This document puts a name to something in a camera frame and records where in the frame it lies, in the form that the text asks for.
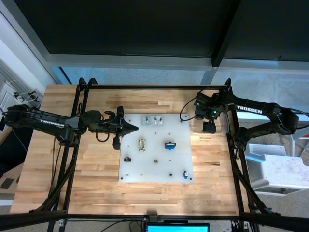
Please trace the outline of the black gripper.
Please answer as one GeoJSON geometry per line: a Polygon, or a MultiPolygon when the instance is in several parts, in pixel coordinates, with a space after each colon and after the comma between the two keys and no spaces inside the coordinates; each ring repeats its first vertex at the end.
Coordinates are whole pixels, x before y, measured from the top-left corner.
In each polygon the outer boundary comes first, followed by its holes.
{"type": "Polygon", "coordinates": [[[208,122],[203,122],[203,133],[216,133],[216,125],[213,120],[209,120],[208,122]]]}
{"type": "Polygon", "coordinates": [[[115,134],[112,146],[115,150],[119,150],[121,146],[120,136],[122,135],[123,127],[127,128],[124,130],[124,136],[138,131],[139,129],[137,126],[134,126],[124,120],[124,108],[122,106],[117,107],[116,114],[112,111],[105,111],[104,113],[109,115],[109,118],[103,123],[104,131],[108,134],[115,134]]]}

